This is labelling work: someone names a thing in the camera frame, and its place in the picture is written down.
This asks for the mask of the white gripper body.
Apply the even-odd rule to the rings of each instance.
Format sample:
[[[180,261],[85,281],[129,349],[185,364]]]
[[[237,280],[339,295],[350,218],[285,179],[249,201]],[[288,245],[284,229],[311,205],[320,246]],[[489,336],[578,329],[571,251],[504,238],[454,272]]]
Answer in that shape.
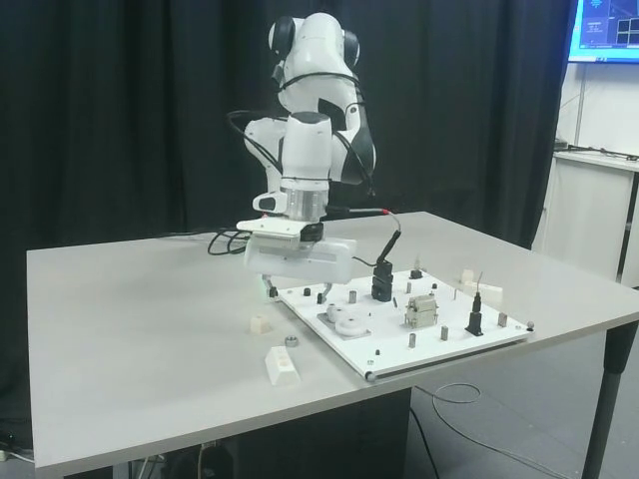
[[[250,239],[244,263],[248,270],[267,276],[306,279],[317,283],[348,283],[352,278],[354,239],[327,238],[311,245],[284,246]]]

